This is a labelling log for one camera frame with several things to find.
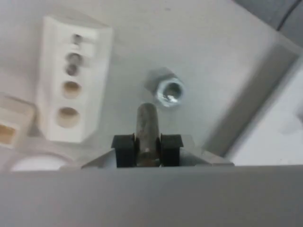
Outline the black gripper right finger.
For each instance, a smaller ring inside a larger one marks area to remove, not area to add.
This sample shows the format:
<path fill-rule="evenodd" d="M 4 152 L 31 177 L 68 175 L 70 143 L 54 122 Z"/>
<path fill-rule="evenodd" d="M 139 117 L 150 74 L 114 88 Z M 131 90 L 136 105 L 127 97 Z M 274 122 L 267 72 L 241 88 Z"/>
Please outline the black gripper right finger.
<path fill-rule="evenodd" d="M 179 166 L 234 166 L 234 163 L 212 152 L 199 149 L 194 154 L 184 149 L 180 134 L 160 136 L 160 161 L 165 167 Z"/>

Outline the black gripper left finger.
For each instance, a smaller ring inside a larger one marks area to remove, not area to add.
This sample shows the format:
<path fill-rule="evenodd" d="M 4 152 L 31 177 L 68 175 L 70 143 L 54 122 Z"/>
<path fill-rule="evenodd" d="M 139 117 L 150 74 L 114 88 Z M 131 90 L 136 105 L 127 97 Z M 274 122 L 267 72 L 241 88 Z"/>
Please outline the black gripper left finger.
<path fill-rule="evenodd" d="M 63 169 L 129 168 L 136 166 L 135 135 L 115 135 L 108 152 L 79 160 Z"/>

